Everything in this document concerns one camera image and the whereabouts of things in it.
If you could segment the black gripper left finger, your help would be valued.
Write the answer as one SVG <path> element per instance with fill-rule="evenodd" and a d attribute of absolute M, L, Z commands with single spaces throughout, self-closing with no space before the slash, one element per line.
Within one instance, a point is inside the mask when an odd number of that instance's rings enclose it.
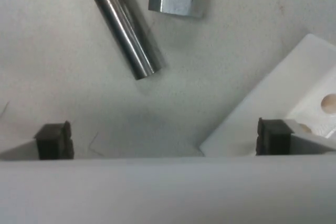
<path fill-rule="evenodd" d="M 2 161 L 49 161 L 74 159 L 69 121 L 44 124 L 33 140 L 1 152 Z"/>

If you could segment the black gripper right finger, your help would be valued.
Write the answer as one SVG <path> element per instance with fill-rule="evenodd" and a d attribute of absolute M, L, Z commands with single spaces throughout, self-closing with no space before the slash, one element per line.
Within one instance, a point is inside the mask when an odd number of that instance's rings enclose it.
<path fill-rule="evenodd" d="M 295 120 L 259 118 L 256 155 L 335 154 L 335 142 L 313 134 Z"/>

